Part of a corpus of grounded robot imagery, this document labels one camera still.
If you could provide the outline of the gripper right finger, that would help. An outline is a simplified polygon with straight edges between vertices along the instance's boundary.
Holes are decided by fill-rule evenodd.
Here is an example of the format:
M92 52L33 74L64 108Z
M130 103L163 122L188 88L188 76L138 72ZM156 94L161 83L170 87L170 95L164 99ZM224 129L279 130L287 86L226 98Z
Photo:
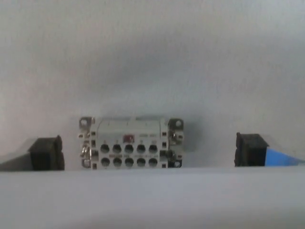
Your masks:
M292 155L269 135L236 133L235 167L303 166L304 157Z

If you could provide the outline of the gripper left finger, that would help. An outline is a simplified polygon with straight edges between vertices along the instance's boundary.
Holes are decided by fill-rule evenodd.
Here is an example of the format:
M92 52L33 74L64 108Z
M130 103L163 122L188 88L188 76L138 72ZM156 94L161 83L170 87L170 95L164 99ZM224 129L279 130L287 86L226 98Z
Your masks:
M64 171L62 138L27 139L17 150L0 156L1 172Z

